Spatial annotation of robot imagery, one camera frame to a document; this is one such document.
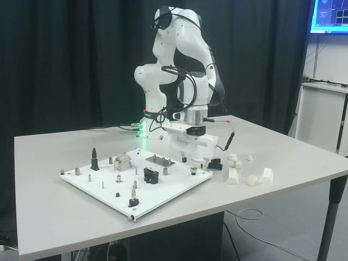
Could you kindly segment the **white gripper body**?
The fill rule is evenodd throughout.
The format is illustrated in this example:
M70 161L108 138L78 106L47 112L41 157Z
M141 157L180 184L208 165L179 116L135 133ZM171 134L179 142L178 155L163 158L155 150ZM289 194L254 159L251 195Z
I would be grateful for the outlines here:
M192 155L203 159L213 159L218 155L218 142L217 136L208 134L195 138L187 135L172 135L172 146L182 158Z

